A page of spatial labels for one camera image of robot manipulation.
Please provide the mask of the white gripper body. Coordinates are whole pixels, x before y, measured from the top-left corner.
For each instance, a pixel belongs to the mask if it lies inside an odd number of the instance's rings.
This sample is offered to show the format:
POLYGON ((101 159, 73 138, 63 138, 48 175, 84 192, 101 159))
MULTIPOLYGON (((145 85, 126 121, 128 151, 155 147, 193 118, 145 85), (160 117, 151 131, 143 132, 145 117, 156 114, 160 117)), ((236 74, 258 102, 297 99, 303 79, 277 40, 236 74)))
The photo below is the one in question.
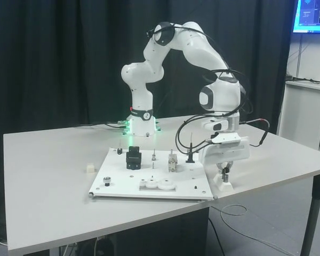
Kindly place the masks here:
POLYGON ((250 157, 249 137, 240 137, 238 142, 211 144, 199 151, 198 160, 203 166, 248 159, 250 157))

